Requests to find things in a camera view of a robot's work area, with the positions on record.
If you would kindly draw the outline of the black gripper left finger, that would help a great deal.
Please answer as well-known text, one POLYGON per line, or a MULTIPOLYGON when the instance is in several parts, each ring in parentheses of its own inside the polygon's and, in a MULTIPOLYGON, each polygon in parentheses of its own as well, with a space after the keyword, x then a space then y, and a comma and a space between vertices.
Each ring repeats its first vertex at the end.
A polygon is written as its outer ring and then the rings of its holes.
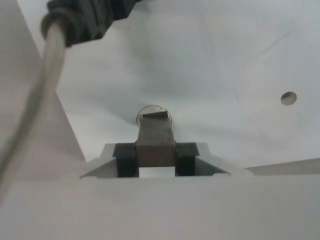
POLYGON ((98 158, 87 163, 81 178, 136 178, 138 161, 136 144, 108 143, 105 144, 98 158))

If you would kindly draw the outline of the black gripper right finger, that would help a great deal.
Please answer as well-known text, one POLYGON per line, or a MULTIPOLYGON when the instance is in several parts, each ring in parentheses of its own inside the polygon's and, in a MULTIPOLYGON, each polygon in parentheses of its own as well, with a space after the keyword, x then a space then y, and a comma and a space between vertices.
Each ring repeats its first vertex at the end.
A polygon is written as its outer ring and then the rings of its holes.
POLYGON ((175 176, 213 176, 215 174, 228 174, 226 170, 217 167, 200 158, 200 152, 195 142, 177 143, 175 147, 175 176))

